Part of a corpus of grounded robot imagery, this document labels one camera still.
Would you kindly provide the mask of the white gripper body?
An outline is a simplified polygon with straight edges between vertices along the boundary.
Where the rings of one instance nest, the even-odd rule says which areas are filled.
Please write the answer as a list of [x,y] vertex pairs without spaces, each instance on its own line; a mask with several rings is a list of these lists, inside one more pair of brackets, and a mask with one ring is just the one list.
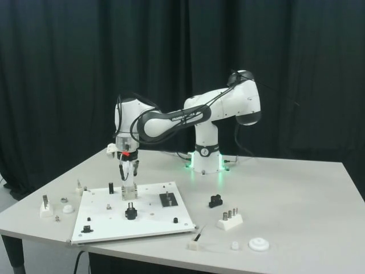
[[133,183],[137,175],[139,160],[121,162],[121,179],[123,183]]

